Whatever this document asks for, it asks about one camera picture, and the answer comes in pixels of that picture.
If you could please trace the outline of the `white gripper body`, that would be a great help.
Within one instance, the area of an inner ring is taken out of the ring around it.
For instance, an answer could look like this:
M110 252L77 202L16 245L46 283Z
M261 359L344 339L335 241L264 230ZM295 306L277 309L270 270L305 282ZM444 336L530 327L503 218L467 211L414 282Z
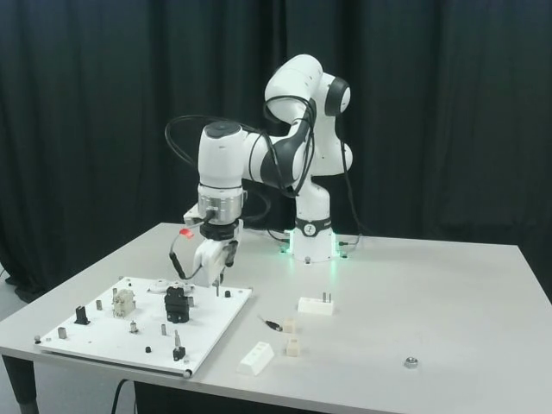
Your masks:
M212 286L225 267L227 243L205 239L194 254L192 281L198 286Z

